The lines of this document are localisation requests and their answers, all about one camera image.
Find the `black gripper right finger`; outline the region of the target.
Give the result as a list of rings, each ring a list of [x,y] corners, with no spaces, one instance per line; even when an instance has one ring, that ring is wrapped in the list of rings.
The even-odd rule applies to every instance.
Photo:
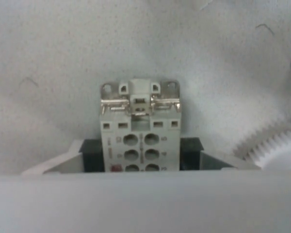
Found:
[[[260,167],[233,155],[205,150],[200,138],[180,140],[180,170],[260,170]]]

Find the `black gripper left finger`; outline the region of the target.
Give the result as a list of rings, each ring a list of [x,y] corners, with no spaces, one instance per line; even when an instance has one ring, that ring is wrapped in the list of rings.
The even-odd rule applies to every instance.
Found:
[[[71,174],[103,172],[101,140],[74,140],[68,151],[37,164],[22,175]]]

